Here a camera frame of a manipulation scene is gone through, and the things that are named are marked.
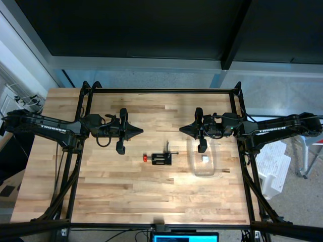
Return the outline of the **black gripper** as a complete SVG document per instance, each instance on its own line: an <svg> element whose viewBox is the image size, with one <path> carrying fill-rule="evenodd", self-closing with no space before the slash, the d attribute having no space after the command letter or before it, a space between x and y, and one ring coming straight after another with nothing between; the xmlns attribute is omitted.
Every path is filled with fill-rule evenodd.
<svg viewBox="0 0 323 242"><path fill-rule="evenodd" d="M115 115L107 115L111 118L108 123L108 134L111 138L118 138L116 143L116 151L120 155L124 155L126 148L124 146L124 141L128 141L131 138L143 133L143 129L135 127L128 123L128 112L126 108L120 109L120 117L117 118Z"/></svg>
<svg viewBox="0 0 323 242"><path fill-rule="evenodd" d="M203 110L200 107L196 108L194 117L195 121L193 123L180 127L179 131L198 140L198 153L202 154L207 150L205 136L216 140L221 139L223 131L219 124L214 121L212 115L203 115Z"/></svg>

